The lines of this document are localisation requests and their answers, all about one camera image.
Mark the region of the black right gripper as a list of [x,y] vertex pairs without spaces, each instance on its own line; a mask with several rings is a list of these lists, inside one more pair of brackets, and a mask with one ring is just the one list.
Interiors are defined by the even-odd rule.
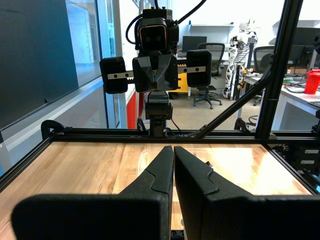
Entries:
[[135,57],[130,71],[122,57],[104,58],[99,66],[105,92],[121,94],[127,92],[129,84],[134,84],[138,93],[176,90],[179,74],[187,74],[191,88],[207,87],[211,83],[211,64],[211,53],[200,49],[187,52],[185,66],[179,66],[174,54]]

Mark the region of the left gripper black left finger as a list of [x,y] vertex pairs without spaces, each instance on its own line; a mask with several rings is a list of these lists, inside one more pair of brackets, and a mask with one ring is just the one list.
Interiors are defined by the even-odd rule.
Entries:
[[11,214],[18,240],[168,240],[174,152],[164,147],[118,194],[39,194]]

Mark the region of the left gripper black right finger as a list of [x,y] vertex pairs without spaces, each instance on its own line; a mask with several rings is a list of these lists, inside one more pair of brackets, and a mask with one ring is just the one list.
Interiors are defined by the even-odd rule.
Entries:
[[174,148],[175,186],[189,240],[316,240],[317,195],[253,195],[183,147]]

